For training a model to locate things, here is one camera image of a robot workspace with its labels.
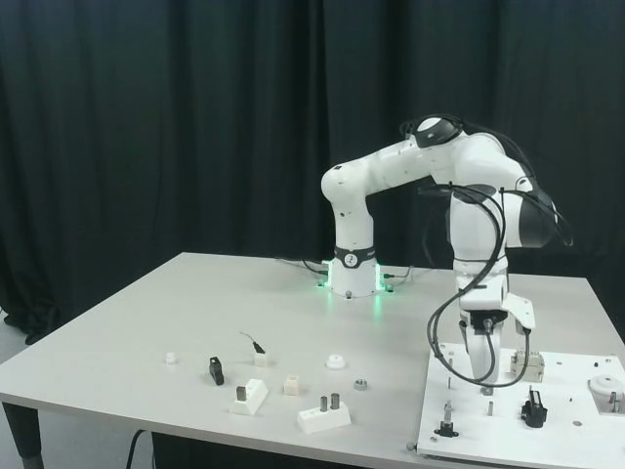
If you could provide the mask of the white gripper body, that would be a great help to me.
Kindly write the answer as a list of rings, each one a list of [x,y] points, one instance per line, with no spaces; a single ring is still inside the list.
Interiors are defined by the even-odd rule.
[[[482,386],[494,385],[499,380],[502,329],[502,322],[495,324],[487,339],[483,329],[475,329],[469,322],[465,327],[465,348],[469,355],[473,378],[478,380],[488,375],[480,382]]]

